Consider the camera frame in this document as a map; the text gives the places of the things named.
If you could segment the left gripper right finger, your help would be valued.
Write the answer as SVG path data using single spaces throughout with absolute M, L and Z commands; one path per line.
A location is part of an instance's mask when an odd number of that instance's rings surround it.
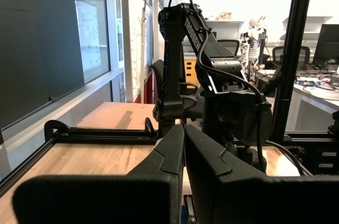
M 191 125 L 185 164 L 199 223 L 338 223 L 337 176 L 267 176 Z

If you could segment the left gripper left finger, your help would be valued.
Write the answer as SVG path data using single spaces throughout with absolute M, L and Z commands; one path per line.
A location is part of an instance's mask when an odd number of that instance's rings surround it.
M 180 223 L 184 129 L 173 126 L 126 175 L 45 175 L 12 197 L 19 223 Z

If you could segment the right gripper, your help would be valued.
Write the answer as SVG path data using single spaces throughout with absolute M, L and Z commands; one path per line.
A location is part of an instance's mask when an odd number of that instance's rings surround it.
M 206 94 L 202 132 L 219 144 L 237 139 L 245 145 L 269 140 L 272 133 L 272 105 L 261 94 L 250 91 Z

